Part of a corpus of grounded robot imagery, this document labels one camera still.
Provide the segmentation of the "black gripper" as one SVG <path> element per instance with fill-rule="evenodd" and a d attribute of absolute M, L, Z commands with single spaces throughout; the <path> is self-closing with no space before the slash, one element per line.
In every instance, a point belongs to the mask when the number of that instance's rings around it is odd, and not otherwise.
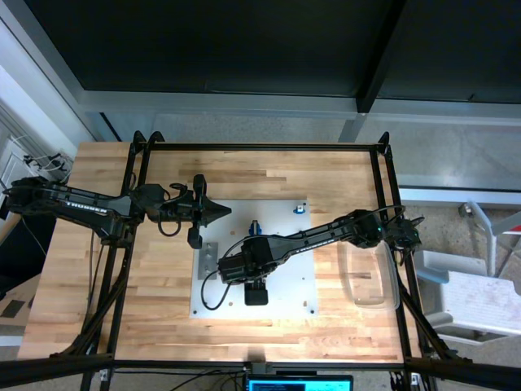
<path fill-rule="evenodd" d="M 191 227 L 187 232 L 187 242 L 193 249 L 202 247 L 202 236 L 199 228 L 203 222 L 203 198 L 206 195 L 207 183 L 202 174 L 196 174 L 193 178 L 193 187 L 191 190 L 187 186 L 179 191 L 177 200 L 177 223 L 181 228 L 183 223 L 190 223 Z M 208 210 L 205 214 L 206 224 L 215 222 L 217 219 L 231 214 L 231 208 L 218 204 L 209 198 L 205 199 L 205 208 Z"/>
<path fill-rule="evenodd" d="M 268 290 L 263 279 L 244 284 L 244 304 L 246 306 L 263 306 L 268 305 L 268 303 Z"/>

